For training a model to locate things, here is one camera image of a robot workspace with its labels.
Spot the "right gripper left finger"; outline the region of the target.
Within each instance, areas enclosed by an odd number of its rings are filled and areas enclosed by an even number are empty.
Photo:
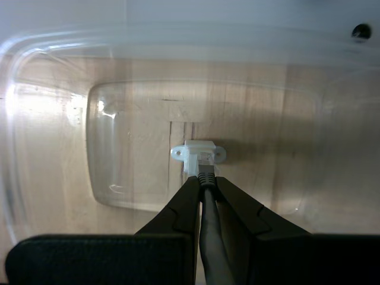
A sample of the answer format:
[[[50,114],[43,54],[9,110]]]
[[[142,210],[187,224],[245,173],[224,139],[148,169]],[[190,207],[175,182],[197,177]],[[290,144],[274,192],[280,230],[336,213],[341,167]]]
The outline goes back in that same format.
[[[9,284],[194,284],[200,184],[191,177],[133,235],[38,235],[8,253]]]

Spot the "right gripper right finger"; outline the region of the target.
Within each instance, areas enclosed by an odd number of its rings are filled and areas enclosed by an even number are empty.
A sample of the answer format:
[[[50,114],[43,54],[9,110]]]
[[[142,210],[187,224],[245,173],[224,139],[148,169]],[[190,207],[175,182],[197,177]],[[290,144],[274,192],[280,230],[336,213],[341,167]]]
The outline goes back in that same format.
[[[313,234],[217,177],[236,284],[379,284],[379,236]]]

